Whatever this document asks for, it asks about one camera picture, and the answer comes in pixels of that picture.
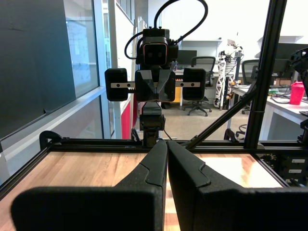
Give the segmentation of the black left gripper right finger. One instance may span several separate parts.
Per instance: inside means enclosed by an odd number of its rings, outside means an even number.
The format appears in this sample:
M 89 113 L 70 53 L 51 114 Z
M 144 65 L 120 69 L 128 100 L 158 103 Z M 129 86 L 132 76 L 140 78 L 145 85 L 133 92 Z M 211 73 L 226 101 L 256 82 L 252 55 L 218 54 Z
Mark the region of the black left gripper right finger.
M 168 174 L 183 231 L 305 231 L 305 188 L 245 188 L 170 141 Z

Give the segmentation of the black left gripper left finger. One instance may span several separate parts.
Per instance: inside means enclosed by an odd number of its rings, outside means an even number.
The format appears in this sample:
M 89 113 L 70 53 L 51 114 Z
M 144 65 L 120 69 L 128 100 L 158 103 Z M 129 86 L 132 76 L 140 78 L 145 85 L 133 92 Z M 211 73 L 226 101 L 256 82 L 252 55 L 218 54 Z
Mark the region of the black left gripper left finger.
M 12 202 L 18 231 L 161 231 L 167 144 L 158 141 L 113 187 L 36 187 Z

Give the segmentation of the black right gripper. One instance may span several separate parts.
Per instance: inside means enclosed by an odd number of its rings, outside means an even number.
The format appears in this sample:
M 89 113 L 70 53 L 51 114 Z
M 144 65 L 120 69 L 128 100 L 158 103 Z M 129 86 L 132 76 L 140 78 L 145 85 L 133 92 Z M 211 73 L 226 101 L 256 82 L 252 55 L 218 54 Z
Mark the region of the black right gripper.
M 128 81 L 124 68 L 105 71 L 109 101 L 125 101 L 130 93 L 137 101 L 174 101 L 177 87 L 182 88 L 183 99 L 198 101 L 204 97 L 205 79 L 206 71 L 200 68 L 185 68 L 179 81 L 171 69 L 138 70 L 134 81 Z

